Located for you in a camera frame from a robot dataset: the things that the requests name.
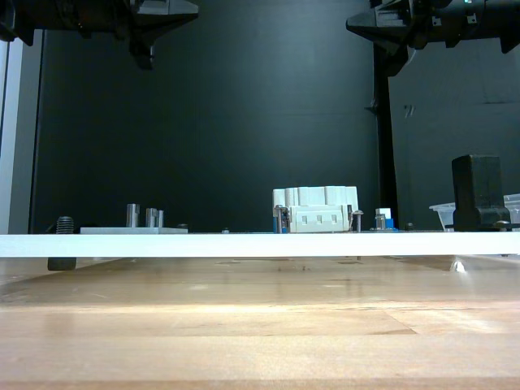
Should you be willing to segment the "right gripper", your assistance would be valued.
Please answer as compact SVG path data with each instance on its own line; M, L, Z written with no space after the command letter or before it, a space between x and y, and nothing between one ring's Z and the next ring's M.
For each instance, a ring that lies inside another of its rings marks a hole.
M409 50L443 42L498 38L504 54L519 46L518 1L382 1L349 17L345 27L383 51L387 76L410 61Z

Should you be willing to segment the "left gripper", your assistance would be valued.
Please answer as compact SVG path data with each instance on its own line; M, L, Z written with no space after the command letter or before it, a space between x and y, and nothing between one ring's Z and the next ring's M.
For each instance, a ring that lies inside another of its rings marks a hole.
M189 1L6 0L1 2L1 40L32 46L36 30L74 31L84 38L111 33L129 42L140 69L151 70L155 42L198 15L198 5Z

